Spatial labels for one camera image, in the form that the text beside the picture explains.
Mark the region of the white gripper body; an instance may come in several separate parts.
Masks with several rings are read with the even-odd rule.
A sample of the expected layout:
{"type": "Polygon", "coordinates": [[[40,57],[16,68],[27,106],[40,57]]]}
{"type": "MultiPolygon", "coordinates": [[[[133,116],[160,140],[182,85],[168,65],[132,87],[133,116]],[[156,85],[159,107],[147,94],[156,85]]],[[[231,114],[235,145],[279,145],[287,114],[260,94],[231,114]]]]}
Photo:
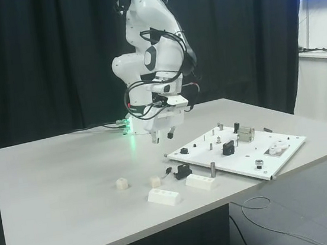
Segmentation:
{"type": "Polygon", "coordinates": [[[183,123],[184,113],[185,111],[183,108],[164,110],[153,119],[147,120],[143,128],[149,133],[152,133],[177,127],[183,123]]]}

